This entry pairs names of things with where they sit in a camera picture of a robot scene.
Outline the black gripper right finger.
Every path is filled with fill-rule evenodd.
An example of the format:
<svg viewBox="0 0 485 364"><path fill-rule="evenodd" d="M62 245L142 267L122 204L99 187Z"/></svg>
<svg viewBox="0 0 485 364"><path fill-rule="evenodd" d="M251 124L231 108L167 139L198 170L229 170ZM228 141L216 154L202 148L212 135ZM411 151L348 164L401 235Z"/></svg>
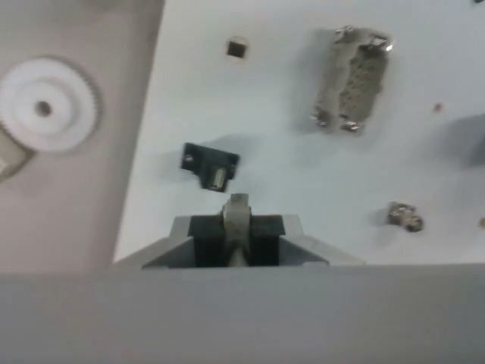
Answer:
<svg viewBox="0 0 485 364"><path fill-rule="evenodd" d="M319 254L304 247L297 215L252 215L249 223L249 265L297 266L318 262L328 265Z"/></svg>

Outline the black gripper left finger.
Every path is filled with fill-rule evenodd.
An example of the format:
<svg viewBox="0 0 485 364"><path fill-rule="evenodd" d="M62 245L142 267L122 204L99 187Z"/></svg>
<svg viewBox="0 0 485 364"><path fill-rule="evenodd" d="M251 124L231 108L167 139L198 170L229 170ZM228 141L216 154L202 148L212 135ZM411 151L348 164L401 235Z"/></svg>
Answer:
<svg viewBox="0 0 485 364"><path fill-rule="evenodd" d="M179 216L169 235L154 243L156 251L143 268L218 268L225 266L222 215Z"/></svg>

